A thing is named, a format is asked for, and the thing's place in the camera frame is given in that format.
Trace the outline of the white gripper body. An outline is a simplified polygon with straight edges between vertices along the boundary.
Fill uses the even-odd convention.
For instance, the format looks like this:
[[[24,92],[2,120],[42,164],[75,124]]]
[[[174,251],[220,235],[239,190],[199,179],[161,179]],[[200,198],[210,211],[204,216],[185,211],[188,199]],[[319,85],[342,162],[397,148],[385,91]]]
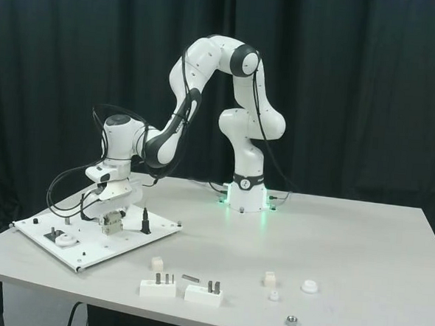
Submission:
[[[83,214],[88,218],[100,218],[113,211],[126,212],[132,204],[141,201],[142,191],[142,183],[138,179],[98,184],[85,192]]]

